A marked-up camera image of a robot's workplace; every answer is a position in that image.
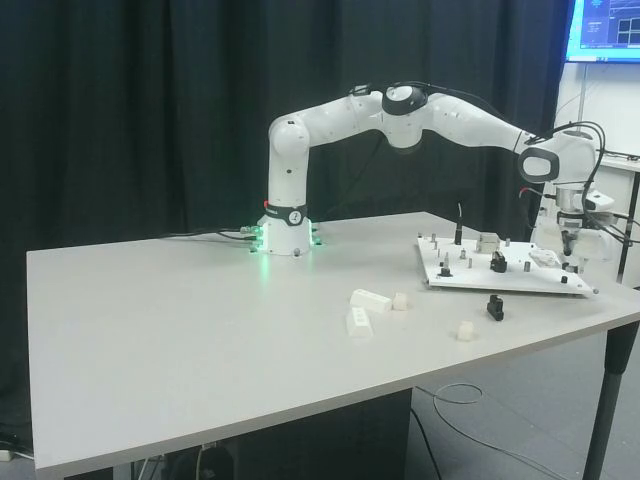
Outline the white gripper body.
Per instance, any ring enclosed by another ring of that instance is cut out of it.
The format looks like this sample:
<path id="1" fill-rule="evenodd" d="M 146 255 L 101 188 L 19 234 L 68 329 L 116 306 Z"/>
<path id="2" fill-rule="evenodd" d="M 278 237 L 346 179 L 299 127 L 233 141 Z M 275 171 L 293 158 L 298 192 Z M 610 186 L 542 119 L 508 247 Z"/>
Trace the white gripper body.
<path id="1" fill-rule="evenodd" d="M 612 257 L 611 239 L 602 230 L 559 226 L 562 257 L 571 261 L 609 261 Z"/>

